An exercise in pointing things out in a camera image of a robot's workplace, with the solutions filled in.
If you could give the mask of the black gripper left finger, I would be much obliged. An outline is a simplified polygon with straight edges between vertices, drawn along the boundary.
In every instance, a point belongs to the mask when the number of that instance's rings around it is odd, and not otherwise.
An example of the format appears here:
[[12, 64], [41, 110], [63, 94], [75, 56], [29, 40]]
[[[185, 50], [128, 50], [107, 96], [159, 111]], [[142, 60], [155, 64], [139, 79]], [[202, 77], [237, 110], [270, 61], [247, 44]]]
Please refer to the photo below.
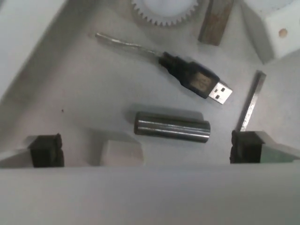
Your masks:
[[0, 153], [1, 168], [64, 167], [62, 137], [54, 135], [28, 136], [19, 148]]

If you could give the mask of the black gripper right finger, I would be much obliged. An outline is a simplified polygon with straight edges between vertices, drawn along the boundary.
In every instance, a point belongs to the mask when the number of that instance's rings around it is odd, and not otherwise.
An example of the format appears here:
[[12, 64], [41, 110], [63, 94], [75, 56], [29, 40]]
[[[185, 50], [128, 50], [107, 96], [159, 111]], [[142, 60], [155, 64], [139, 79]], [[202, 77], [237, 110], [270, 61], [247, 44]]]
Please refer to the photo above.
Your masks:
[[233, 131], [231, 164], [291, 163], [300, 160], [300, 150], [279, 144], [263, 131]]

